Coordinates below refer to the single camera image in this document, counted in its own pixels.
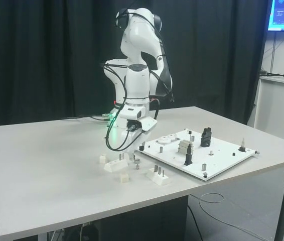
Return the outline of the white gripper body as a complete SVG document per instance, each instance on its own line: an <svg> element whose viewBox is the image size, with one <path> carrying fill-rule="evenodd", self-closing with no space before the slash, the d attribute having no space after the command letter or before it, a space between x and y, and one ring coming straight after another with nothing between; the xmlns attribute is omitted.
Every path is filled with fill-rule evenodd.
<svg viewBox="0 0 284 241"><path fill-rule="evenodd" d="M149 131L137 129L132 132L123 131L120 135L119 151L125 153L133 153L142 143L150 136Z"/></svg>

